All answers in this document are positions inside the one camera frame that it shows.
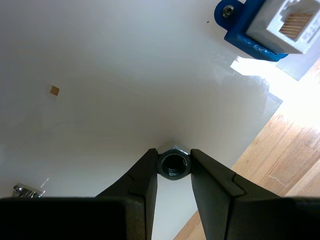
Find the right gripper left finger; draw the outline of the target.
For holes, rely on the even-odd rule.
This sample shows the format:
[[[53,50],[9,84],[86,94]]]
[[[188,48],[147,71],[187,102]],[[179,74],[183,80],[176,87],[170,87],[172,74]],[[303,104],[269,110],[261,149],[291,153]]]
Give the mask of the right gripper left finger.
[[[3,240],[149,240],[158,153],[149,149],[95,197],[8,197],[0,201]]]

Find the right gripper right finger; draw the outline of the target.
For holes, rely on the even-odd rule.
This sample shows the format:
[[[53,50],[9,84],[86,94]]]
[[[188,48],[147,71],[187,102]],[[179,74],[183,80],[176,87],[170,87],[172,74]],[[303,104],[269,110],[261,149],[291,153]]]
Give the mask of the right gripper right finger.
[[[191,183],[208,240],[318,240],[320,200],[280,197],[199,149]]]

